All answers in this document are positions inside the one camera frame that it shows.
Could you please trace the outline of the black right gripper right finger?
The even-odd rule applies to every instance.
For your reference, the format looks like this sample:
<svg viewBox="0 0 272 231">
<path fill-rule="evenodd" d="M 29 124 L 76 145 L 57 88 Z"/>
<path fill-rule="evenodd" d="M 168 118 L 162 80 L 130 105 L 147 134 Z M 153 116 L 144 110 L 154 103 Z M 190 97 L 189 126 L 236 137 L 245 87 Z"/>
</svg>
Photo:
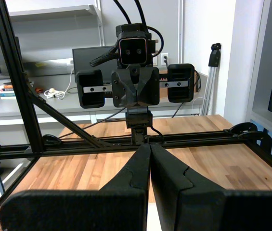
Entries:
<svg viewBox="0 0 272 231">
<path fill-rule="evenodd" d="M 164 231 L 272 231 L 272 191 L 227 190 L 151 145 L 151 179 Z"/>
</svg>

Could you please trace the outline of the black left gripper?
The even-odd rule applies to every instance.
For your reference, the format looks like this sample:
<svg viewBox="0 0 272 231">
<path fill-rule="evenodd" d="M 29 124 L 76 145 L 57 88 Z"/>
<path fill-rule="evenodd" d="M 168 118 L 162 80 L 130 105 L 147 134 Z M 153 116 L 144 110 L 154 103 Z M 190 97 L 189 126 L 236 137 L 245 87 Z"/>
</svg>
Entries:
<svg viewBox="0 0 272 231">
<path fill-rule="evenodd" d="M 156 67 L 129 65 L 126 69 L 112 71 L 111 82 L 104 84 L 101 70 L 76 73 L 79 103 L 82 108 L 100 108 L 105 104 L 105 94 L 112 93 L 116 108 L 158 105 L 160 89 L 167 90 L 171 103 L 187 103 L 194 98 L 194 66 L 171 64 L 162 74 Z"/>
</svg>

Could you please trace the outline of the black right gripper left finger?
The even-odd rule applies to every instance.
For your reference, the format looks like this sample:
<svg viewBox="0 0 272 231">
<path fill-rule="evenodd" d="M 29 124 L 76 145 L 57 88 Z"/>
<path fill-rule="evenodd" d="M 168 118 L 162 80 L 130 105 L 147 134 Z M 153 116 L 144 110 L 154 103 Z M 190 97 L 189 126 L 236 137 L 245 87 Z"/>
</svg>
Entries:
<svg viewBox="0 0 272 231">
<path fill-rule="evenodd" d="M 4 231 L 144 231 L 150 145 L 144 144 L 101 189 L 27 190 L 0 208 Z"/>
</svg>

